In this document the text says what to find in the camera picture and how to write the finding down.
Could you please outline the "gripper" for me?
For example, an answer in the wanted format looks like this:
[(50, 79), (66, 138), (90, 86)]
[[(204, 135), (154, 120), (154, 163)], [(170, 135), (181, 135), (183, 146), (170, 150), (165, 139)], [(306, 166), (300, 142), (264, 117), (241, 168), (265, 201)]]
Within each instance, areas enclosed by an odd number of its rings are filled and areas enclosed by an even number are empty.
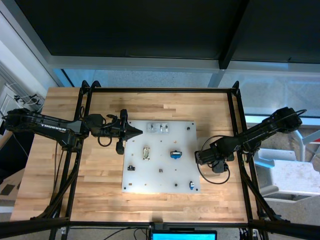
[(143, 131), (132, 126), (132, 122), (128, 122), (128, 111), (122, 109), (120, 111), (119, 119), (116, 121), (115, 125), (112, 127), (111, 135), (113, 138), (118, 138), (115, 150), (117, 154), (123, 155), (125, 152), (124, 142), (142, 135)]
[(221, 174), (229, 170), (229, 166), (225, 160), (216, 160), (211, 165), (212, 171), (216, 174)]

